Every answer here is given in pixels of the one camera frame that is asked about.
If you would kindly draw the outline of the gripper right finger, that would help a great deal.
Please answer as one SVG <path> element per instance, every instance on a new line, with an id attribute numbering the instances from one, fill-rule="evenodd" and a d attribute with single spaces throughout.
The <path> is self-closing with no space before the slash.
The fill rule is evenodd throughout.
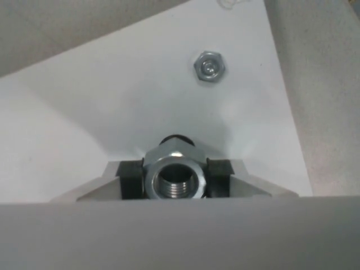
<path id="1" fill-rule="evenodd" d="M 207 159 L 208 198 L 293 198 L 299 194 L 248 172 L 239 159 Z"/>

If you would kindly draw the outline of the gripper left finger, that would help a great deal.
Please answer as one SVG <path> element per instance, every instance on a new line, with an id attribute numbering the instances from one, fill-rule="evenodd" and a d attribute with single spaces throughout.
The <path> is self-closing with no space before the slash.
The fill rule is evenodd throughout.
<path id="1" fill-rule="evenodd" d="M 142 199 L 143 160 L 110 161 L 103 174 L 55 197 L 54 201 Z"/>

